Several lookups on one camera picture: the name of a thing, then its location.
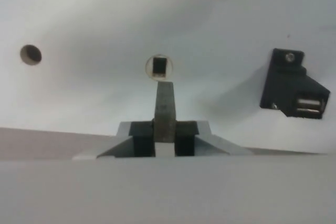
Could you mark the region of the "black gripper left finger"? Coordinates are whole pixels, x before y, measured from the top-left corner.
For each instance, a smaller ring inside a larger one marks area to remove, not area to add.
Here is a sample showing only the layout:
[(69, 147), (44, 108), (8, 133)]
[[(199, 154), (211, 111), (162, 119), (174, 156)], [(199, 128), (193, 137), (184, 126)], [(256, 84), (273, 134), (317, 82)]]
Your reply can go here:
[(153, 122), (133, 121), (121, 122), (112, 142), (97, 157), (133, 158), (154, 155)]

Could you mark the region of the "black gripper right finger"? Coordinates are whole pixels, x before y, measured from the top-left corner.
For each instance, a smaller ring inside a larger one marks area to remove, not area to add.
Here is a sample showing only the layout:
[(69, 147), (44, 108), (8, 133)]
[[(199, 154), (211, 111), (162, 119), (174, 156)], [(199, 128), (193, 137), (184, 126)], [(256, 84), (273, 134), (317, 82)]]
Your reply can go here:
[(176, 156), (254, 154), (245, 147), (213, 134), (208, 121), (178, 121), (174, 148)]

